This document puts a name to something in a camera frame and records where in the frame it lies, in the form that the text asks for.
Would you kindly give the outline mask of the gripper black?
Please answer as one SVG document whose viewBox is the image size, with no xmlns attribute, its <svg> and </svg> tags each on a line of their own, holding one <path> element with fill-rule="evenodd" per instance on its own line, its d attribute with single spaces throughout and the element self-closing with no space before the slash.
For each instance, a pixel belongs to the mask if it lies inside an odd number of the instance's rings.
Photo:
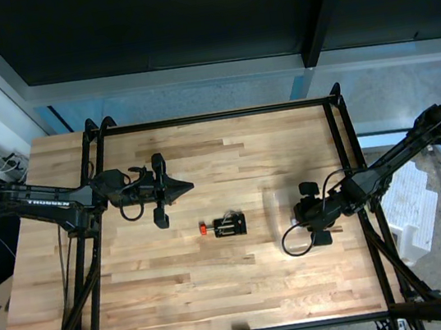
<svg viewBox="0 0 441 330">
<path fill-rule="evenodd" d="M 148 171 L 146 167 L 130 167 L 130 172 L 137 172 L 138 178 L 128 185 L 125 185 L 120 191 L 120 206 L 122 218 L 129 222 L 138 221 L 142 218 L 145 205 L 155 203 L 153 211 L 154 224 L 159 229 L 169 228 L 169 217 L 165 213 L 165 204 L 173 204 L 178 198 L 194 188 L 194 184 L 188 181 L 181 181 L 171 178 L 166 174 L 166 163 L 161 154 L 151 156 L 152 170 Z M 126 206 L 138 204 L 140 206 L 139 215 L 128 217 L 124 211 Z"/>
<path fill-rule="evenodd" d="M 311 248 L 331 245 L 329 228 L 335 224 L 335 219 L 324 210 L 319 186 L 316 182 L 304 181 L 298 187 L 301 198 L 293 207 L 296 223 L 310 233 Z"/>
</svg>

